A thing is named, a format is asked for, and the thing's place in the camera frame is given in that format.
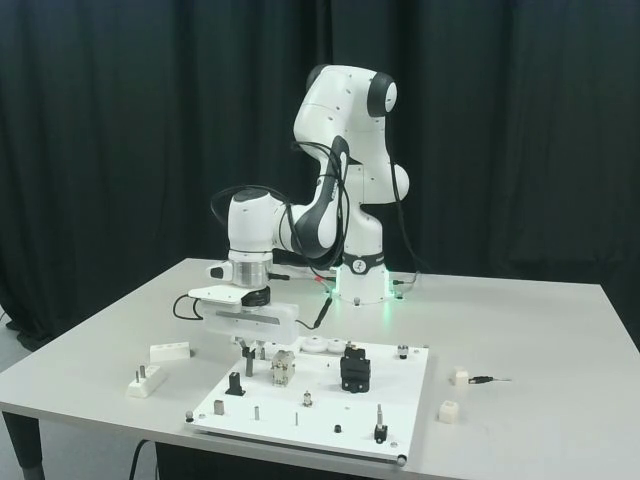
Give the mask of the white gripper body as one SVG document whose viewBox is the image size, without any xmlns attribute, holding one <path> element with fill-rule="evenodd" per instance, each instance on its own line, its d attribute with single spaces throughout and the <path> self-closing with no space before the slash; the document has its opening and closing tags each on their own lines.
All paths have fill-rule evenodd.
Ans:
<svg viewBox="0 0 640 480">
<path fill-rule="evenodd" d="M 275 302 L 232 312 L 203 302 L 201 315 L 207 330 L 239 337 L 247 342 L 262 341 L 289 345 L 299 337 L 296 323 L 299 306 L 295 304 Z"/>
</svg>

